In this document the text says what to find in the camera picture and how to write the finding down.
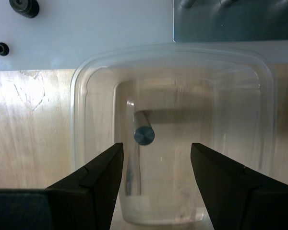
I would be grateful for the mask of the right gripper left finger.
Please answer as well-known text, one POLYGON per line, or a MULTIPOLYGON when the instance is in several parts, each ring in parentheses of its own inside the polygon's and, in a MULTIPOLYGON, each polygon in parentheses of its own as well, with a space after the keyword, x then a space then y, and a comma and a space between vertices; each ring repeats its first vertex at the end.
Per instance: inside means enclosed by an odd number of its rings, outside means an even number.
POLYGON ((45 189, 0 189, 0 230, 108 230, 123 161, 116 143, 45 189))

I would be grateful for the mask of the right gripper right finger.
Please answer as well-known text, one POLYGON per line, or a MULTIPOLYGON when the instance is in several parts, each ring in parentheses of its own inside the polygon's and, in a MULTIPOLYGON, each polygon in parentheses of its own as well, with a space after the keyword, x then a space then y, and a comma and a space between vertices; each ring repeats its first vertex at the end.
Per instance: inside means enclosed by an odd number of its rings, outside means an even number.
POLYGON ((193 143, 194 177, 216 230, 288 230, 288 185, 193 143))

